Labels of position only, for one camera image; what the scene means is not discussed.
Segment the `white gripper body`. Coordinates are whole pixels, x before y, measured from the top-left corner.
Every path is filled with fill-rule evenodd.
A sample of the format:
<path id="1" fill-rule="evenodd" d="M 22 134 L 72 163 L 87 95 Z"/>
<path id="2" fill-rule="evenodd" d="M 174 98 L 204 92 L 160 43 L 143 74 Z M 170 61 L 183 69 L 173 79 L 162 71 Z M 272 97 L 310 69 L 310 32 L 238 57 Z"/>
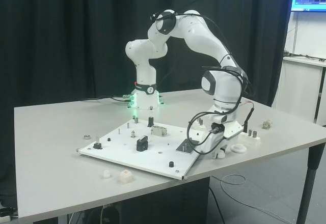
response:
<path id="1" fill-rule="evenodd" d="M 205 135 L 208 138 L 200 146 L 200 153 L 205 155 L 220 150 L 241 132 L 243 132 L 243 126 L 240 124 L 212 124 L 211 129 Z"/>

